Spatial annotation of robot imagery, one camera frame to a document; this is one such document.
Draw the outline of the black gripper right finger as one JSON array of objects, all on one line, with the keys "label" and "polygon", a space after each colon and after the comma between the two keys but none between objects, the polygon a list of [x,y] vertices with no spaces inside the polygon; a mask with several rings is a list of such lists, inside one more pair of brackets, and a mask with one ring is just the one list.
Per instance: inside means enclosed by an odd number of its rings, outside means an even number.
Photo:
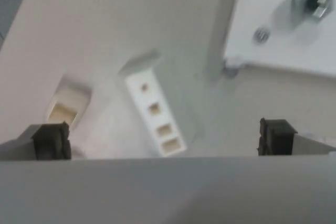
[{"label": "black gripper right finger", "polygon": [[299,134],[285,119],[260,119],[259,156],[335,154],[335,140]]}]

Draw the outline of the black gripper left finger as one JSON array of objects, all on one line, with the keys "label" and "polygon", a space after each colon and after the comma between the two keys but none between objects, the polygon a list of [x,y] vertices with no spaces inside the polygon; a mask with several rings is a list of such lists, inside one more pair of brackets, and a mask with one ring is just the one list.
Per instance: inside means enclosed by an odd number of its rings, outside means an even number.
[{"label": "black gripper left finger", "polygon": [[1,160],[71,160],[69,134],[70,129],[66,122],[32,124],[16,139],[1,143]]}]

